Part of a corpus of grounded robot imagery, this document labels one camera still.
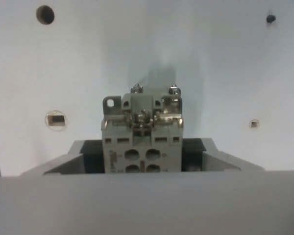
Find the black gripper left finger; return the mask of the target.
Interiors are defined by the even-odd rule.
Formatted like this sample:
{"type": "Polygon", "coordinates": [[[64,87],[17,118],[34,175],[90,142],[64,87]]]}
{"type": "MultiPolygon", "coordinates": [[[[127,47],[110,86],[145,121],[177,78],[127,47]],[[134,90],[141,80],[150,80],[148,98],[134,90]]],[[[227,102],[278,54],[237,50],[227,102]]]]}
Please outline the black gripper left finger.
{"type": "Polygon", "coordinates": [[[103,173],[101,140],[74,141],[67,154],[47,163],[44,174],[96,174],[103,173]]]}

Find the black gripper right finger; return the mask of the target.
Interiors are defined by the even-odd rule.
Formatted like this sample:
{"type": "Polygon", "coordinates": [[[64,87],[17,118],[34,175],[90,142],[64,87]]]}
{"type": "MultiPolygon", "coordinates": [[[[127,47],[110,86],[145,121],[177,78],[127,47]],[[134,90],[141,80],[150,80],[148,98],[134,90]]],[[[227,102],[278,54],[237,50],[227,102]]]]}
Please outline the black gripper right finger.
{"type": "Polygon", "coordinates": [[[212,138],[186,138],[182,144],[183,172],[264,171],[253,164],[218,150],[212,138]]]}

